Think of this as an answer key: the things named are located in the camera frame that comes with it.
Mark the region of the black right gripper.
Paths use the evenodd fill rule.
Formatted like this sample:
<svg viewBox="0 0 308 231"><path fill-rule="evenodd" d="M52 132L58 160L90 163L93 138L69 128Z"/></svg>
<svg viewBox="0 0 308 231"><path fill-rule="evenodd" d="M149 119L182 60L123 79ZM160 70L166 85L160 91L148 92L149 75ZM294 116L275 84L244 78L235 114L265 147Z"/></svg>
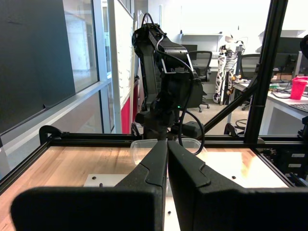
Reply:
<svg viewBox="0 0 308 231"><path fill-rule="evenodd" d="M135 122L143 127L143 139L176 140L181 135L188 138L204 137L204 125L191 112L185 114L194 118L193 121L180 124L180 111L183 109L168 109L155 114L150 111L137 113Z"/></svg>

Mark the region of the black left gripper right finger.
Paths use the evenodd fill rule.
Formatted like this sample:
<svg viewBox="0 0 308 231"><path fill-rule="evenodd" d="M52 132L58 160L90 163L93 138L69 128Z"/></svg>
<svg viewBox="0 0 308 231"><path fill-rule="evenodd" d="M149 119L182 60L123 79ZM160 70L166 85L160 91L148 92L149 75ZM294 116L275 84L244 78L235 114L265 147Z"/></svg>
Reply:
<svg viewBox="0 0 308 231"><path fill-rule="evenodd" d="M305 231L308 190L244 188L174 141L168 174L183 231Z"/></svg>

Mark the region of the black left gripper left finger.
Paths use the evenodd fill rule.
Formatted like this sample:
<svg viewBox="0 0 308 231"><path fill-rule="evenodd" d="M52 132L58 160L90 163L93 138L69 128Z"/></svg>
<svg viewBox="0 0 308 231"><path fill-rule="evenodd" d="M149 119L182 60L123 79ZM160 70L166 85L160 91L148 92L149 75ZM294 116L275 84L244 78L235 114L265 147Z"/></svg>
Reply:
<svg viewBox="0 0 308 231"><path fill-rule="evenodd" d="M36 187L12 202L18 231L161 231L167 143L159 141L114 187Z"/></svg>

